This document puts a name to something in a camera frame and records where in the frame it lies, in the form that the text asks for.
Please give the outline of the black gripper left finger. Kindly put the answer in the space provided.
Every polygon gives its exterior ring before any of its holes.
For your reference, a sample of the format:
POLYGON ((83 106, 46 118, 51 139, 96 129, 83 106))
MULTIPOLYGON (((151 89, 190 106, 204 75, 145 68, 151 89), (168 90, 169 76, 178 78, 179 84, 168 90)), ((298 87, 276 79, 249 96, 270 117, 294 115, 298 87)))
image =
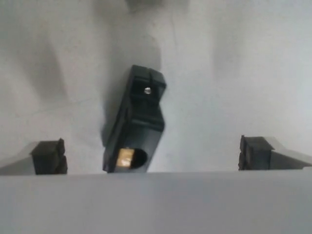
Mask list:
POLYGON ((15 156, 0 160, 1 175, 65 175, 67 172, 62 138, 31 142, 15 156))

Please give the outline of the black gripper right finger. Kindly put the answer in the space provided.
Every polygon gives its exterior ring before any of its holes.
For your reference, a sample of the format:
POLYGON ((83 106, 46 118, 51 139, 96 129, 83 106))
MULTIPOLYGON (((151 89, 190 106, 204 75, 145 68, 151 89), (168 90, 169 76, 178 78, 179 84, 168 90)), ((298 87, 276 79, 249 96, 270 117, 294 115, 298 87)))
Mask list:
POLYGON ((311 167, 311 156, 286 148, 274 137, 241 136, 240 171, 301 170, 311 167))

